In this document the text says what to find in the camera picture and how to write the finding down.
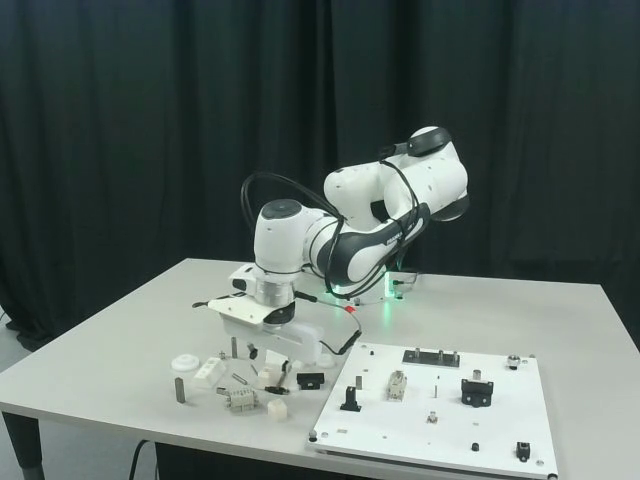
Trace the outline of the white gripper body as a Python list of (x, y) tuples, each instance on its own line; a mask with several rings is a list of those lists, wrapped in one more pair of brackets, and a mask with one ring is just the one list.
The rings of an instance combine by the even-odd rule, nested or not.
[(290, 322), (278, 327), (250, 327), (235, 322), (224, 322), (223, 327), (229, 336), (251, 343), (258, 349), (271, 350), (304, 364), (314, 364), (322, 353), (324, 329), (316, 325)]

